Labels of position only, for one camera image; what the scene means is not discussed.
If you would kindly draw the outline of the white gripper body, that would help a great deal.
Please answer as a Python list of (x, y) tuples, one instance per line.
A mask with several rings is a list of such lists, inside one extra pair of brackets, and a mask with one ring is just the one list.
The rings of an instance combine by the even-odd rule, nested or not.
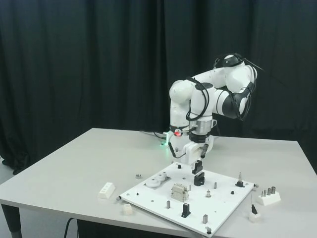
[(207, 143), (195, 143), (189, 142), (183, 147), (183, 164), (193, 165), (198, 160), (203, 159), (206, 153), (209, 151), (209, 145)]

